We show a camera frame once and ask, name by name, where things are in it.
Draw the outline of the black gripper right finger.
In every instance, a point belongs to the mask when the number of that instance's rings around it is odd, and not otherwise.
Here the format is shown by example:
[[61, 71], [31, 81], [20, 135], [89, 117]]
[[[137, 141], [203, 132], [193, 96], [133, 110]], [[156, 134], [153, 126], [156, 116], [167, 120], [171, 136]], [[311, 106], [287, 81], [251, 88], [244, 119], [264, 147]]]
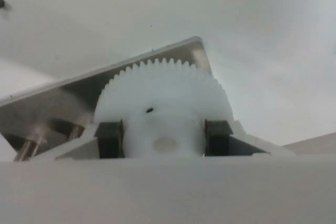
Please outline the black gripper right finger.
[[295, 153], [248, 134], [238, 120], [205, 121], [206, 156], [294, 156]]

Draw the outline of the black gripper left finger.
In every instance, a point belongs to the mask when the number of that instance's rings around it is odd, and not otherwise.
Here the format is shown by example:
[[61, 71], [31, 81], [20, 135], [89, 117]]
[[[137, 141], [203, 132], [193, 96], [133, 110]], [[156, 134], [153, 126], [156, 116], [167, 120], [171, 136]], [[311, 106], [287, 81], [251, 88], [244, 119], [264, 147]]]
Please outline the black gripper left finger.
[[54, 148], [54, 159], [123, 158], [123, 122], [89, 123], [85, 126], [54, 119], [54, 128], [66, 142]]

